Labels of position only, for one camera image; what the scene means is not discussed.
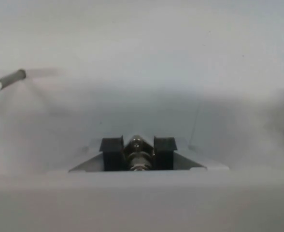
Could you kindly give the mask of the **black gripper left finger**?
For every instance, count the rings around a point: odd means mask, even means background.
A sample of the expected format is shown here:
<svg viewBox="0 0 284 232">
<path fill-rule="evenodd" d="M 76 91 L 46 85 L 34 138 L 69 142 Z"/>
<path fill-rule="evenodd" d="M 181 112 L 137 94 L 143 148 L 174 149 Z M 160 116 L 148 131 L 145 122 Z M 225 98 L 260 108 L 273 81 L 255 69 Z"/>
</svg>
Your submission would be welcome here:
<svg viewBox="0 0 284 232">
<path fill-rule="evenodd" d="M 124 139 L 120 137 L 93 140 L 81 150 L 86 160 L 77 162 L 69 172 L 117 172 L 126 169 Z"/>
</svg>

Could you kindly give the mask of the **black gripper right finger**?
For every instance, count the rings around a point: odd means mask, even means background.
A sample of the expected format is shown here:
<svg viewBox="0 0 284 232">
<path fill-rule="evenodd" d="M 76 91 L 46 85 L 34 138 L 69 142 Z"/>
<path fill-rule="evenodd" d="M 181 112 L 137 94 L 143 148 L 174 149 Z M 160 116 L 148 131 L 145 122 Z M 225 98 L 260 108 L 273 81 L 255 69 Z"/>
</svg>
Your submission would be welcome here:
<svg viewBox="0 0 284 232">
<path fill-rule="evenodd" d="M 154 137 L 154 170 L 175 171 L 206 168 L 193 158 L 184 156 L 174 137 Z"/>
</svg>

